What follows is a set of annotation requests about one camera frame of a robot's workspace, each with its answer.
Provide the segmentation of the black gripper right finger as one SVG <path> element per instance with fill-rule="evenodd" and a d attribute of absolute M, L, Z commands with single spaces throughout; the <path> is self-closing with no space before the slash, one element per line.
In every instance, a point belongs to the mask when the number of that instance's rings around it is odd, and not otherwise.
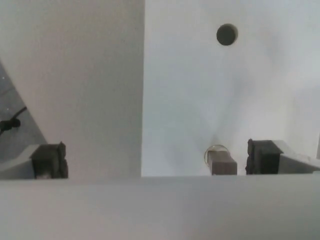
<path fill-rule="evenodd" d="M 296 153 L 283 140 L 247 142 L 247 175 L 313 174 L 320 172 L 320 160 Z"/>

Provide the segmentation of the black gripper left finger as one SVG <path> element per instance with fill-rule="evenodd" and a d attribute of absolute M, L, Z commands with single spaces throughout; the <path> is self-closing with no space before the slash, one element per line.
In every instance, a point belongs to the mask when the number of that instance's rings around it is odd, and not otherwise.
<path fill-rule="evenodd" d="M 16 158 L 0 164 L 2 180 L 68 179 L 66 145 L 35 144 L 26 147 Z"/>

